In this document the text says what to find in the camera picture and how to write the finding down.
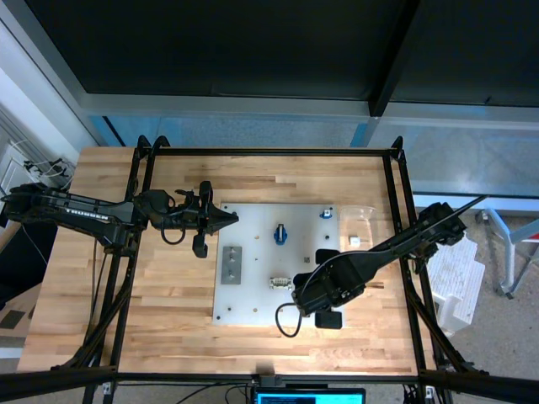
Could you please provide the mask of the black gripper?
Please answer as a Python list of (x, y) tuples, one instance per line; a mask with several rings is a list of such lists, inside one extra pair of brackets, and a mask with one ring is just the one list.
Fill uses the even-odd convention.
[(239, 218), (235, 212), (227, 212), (212, 205), (213, 189), (210, 181), (200, 183), (199, 195), (193, 195), (189, 207), (184, 212), (186, 221), (185, 228), (197, 231), (193, 237), (192, 249), (197, 258), (206, 258), (208, 254), (208, 246), (205, 244), (205, 236), (210, 233), (210, 217), (212, 207), (212, 217), (215, 220), (212, 222), (212, 232), (216, 233), (221, 229), (239, 222)]
[(315, 252), (317, 267), (310, 273), (297, 274), (294, 279), (293, 300), (301, 317), (314, 315), (316, 328), (341, 329), (342, 314), (333, 311), (329, 293), (336, 291), (336, 284), (328, 277), (331, 260), (339, 255), (338, 250), (318, 249)]

